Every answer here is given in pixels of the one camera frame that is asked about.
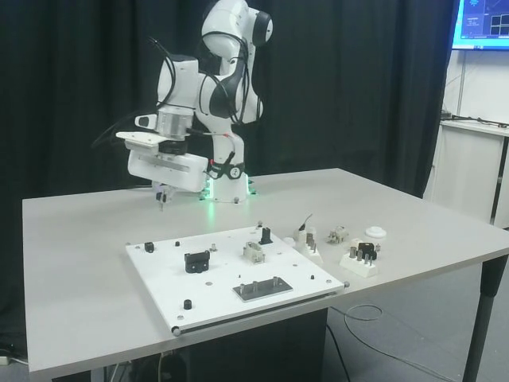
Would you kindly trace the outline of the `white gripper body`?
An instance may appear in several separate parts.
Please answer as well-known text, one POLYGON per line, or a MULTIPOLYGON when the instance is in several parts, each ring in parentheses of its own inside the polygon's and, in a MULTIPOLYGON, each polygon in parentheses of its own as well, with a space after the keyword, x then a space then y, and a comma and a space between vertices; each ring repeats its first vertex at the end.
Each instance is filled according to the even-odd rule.
POLYGON ((207 168, 208 159, 194 154, 154 155, 132 150, 128 159, 131 175, 189 192, 204 188, 207 168))

